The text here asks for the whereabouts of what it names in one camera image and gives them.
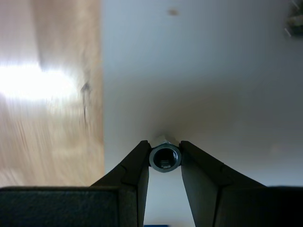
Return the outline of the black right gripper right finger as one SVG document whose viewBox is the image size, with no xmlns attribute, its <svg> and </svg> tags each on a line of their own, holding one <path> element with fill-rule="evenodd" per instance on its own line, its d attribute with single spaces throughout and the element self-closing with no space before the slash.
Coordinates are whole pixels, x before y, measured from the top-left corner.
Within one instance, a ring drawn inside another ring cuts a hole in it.
<svg viewBox="0 0 303 227">
<path fill-rule="evenodd" d="M 265 186 L 230 168 L 189 141 L 181 141 L 181 173 L 194 223 L 214 227 L 222 191 Z"/>
</svg>

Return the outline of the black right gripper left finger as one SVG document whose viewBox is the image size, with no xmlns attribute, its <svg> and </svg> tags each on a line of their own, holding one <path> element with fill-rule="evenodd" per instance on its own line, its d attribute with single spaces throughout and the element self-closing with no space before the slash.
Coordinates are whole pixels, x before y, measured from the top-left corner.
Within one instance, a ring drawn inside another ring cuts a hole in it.
<svg viewBox="0 0 303 227">
<path fill-rule="evenodd" d="M 143 140 L 92 187 L 115 187 L 118 193 L 118 225 L 142 227 L 149 182 L 151 146 Z"/>
</svg>

